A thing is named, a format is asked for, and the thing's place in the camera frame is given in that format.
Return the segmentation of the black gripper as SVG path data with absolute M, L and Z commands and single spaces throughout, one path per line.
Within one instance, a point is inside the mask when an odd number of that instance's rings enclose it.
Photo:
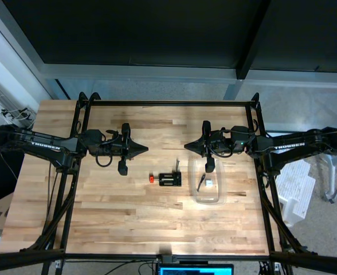
M 215 169 L 215 160 L 212 155 L 219 158 L 229 157 L 229 143 L 224 133 L 229 133 L 229 130 L 222 127 L 220 130 L 212 131 L 210 121 L 205 120 L 202 124 L 202 136 L 184 145 L 185 149 L 206 157 L 206 173 L 211 173 Z
M 117 170 L 120 175 L 128 174 L 128 167 L 126 161 L 128 159 L 128 143 L 129 143 L 129 158 L 134 158 L 140 154 L 148 151 L 148 147 L 134 142 L 130 138 L 130 125 L 128 123 L 122 124 L 122 132 L 108 130 L 112 134 L 109 140 L 111 156 L 119 156 L 121 159 L 118 162 Z

